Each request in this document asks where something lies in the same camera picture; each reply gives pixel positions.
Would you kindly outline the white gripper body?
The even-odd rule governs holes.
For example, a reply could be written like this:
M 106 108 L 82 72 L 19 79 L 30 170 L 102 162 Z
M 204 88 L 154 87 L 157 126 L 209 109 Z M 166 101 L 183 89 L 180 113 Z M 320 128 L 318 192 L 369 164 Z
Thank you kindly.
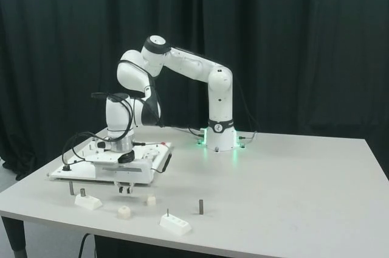
M 151 183 L 151 161 L 135 160 L 124 164 L 94 163 L 95 177 L 99 181 L 122 183 Z

